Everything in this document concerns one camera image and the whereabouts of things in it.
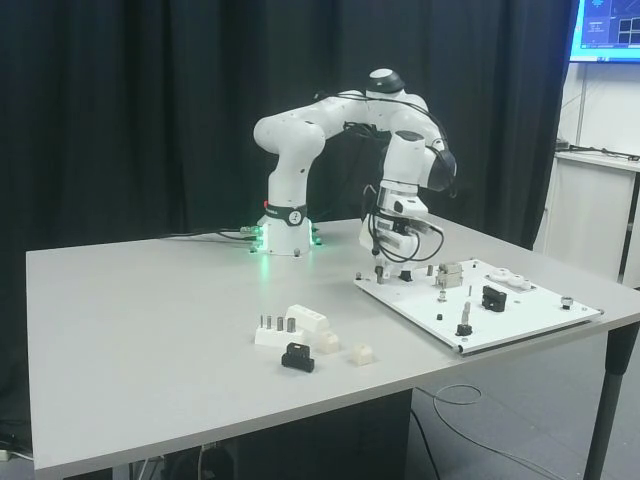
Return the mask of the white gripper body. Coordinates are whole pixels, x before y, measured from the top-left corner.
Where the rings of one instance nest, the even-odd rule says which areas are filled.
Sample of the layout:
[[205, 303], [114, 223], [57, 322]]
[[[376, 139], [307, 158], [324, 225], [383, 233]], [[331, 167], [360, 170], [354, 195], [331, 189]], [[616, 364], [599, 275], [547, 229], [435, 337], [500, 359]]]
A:
[[362, 220], [360, 244], [390, 261], [431, 259], [431, 223], [389, 213], [369, 213]]

